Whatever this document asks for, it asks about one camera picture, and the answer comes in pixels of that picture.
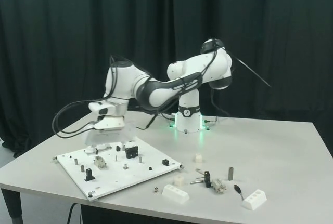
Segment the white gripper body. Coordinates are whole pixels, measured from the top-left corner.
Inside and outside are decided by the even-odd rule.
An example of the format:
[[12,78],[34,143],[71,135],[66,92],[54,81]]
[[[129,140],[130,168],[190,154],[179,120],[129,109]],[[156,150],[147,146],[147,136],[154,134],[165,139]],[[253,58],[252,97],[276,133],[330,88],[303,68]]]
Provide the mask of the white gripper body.
[[131,130],[90,130],[84,133],[84,143],[87,146],[97,146],[109,143],[126,143],[133,140],[136,132]]

